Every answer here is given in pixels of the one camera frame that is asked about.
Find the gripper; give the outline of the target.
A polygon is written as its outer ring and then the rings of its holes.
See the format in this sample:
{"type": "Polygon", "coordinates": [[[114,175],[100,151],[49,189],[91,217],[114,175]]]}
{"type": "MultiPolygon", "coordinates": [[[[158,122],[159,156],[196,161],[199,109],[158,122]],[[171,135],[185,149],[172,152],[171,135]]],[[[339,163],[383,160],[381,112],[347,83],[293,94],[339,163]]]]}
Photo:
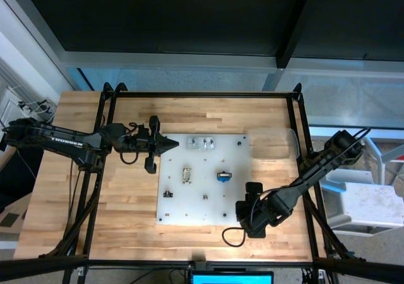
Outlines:
{"type": "MultiPolygon", "coordinates": [[[[147,153],[145,158],[145,170],[149,174],[155,174],[157,171],[157,164],[154,162],[154,157],[157,155],[158,136],[160,134],[160,121],[156,115],[149,119],[149,128],[141,125],[138,129],[138,152],[147,153]]],[[[162,136],[161,142],[165,145],[161,148],[161,154],[177,148],[179,142],[162,136]]]]}
{"type": "Polygon", "coordinates": [[[264,191],[262,183],[246,183],[246,200],[248,204],[246,234],[248,237],[266,237],[265,228],[268,224],[268,214],[264,204],[264,197],[270,191],[270,189],[264,191]]]}

